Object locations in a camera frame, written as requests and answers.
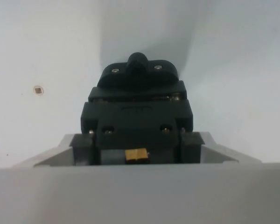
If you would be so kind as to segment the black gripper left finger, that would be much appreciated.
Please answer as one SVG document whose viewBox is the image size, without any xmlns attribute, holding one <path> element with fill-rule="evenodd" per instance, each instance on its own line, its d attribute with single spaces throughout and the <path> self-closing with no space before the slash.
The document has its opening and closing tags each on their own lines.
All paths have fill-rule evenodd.
<svg viewBox="0 0 280 224">
<path fill-rule="evenodd" d="M 58 146 L 26 159 L 15 167 L 87 166 L 93 160 L 93 134 L 66 134 Z"/>
</svg>

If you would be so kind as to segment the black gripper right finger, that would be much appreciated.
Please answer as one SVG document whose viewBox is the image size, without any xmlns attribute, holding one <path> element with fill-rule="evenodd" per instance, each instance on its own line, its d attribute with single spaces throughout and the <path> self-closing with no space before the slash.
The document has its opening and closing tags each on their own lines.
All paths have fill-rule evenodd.
<svg viewBox="0 0 280 224">
<path fill-rule="evenodd" d="M 181 163 L 261 163 L 261 160 L 215 142 L 209 132 L 181 133 Z"/>
</svg>

